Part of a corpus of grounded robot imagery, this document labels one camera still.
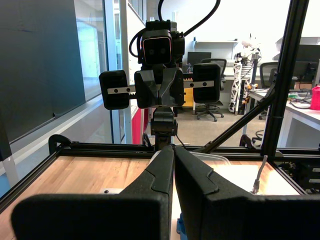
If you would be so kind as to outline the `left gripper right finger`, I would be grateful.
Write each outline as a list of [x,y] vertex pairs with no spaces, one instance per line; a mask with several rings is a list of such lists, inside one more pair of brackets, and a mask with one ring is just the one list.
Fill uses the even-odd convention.
[[190,240],[317,240],[318,195],[254,195],[182,147],[175,186]]

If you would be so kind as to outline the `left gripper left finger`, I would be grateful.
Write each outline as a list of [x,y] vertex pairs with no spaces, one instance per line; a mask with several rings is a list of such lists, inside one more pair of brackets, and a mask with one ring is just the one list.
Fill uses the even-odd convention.
[[18,240],[168,240],[174,150],[164,147],[118,194],[39,194],[11,214]]

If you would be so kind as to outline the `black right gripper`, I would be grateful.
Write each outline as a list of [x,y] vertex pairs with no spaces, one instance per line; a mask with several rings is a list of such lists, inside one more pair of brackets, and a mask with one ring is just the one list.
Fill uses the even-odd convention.
[[193,72],[184,74],[179,67],[161,71],[141,70],[128,85],[124,70],[105,71],[99,76],[104,107],[122,110],[136,100],[140,109],[180,107],[185,103],[185,89],[192,89],[193,101],[215,103],[220,99],[221,68],[214,62],[197,63]]

